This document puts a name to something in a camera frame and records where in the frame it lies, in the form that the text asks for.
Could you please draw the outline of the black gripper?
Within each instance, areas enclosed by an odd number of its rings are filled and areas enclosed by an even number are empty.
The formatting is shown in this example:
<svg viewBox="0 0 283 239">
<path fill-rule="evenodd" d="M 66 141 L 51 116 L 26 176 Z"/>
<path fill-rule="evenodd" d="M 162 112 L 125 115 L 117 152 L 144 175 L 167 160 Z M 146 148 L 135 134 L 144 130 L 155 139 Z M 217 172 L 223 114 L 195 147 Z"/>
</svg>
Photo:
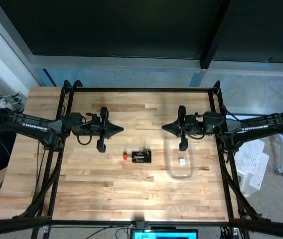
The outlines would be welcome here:
<svg viewBox="0 0 283 239">
<path fill-rule="evenodd" d="M 124 131 L 123 127 L 109 122 L 108 118 L 109 118 L 108 109 L 106 107 L 101 107 L 100 117 L 97 117 L 91 126 L 92 136 L 99 137 L 99 139 L 97 140 L 97 150 L 100 153 L 106 152 L 106 145 L 104 144 L 105 139 L 109 139 L 115 134 Z"/>
<path fill-rule="evenodd" d="M 180 151 L 186 151 L 188 149 L 188 139 L 186 138 L 184 125 L 185 125 L 185 116 L 186 116 L 186 107 L 179 106 L 178 108 L 178 119 L 174 122 L 165 124 L 161 127 L 161 129 L 172 133 L 176 137 L 181 138 L 181 142 L 179 144 Z"/>
</svg>

